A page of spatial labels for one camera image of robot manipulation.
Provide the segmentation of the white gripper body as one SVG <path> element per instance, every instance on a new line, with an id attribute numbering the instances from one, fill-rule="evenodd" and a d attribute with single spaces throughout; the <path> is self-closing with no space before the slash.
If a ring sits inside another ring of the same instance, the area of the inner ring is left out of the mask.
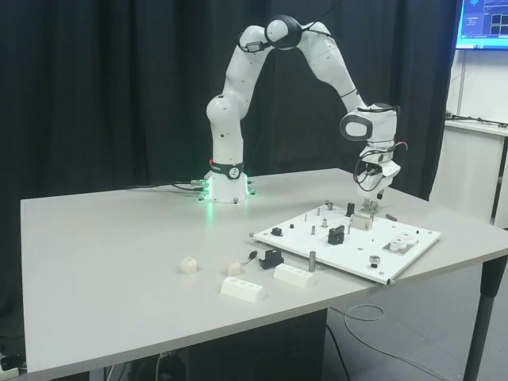
<path id="1" fill-rule="evenodd" d="M 399 172 L 400 166 L 392 160 L 381 164 L 367 164 L 363 172 L 355 175 L 358 194 L 362 198 L 379 198 Z"/>

